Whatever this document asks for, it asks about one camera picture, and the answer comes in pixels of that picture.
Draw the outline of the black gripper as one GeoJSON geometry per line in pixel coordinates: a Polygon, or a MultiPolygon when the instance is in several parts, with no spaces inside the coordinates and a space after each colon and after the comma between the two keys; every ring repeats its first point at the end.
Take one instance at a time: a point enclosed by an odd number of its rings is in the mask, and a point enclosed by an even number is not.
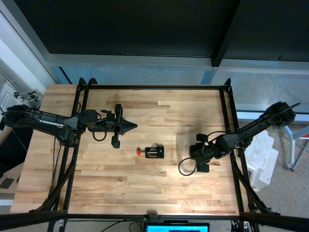
{"type": "Polygon", "coordinates": [[[110,113],[106,122],[107,132],[114,133],[111,141],[113,148],[120,148],[119,135],[121,134],[120,130],[122,124],[123,124],[122,127],[123,133],[126,133],[138,127],[137,124],[125,120],[124,118],[122,118],[122,116],[123,116],[123,108],[121,104],[116,104],[114,113],[110,113]]]}
{"type": "Polygon", "coordinates": [[[206,134],[197,134],[195,160],[197,163],[197,172],[208,173],[210,171],[208,163],[214,157],[214,143],[209,140],[206,134]]]}

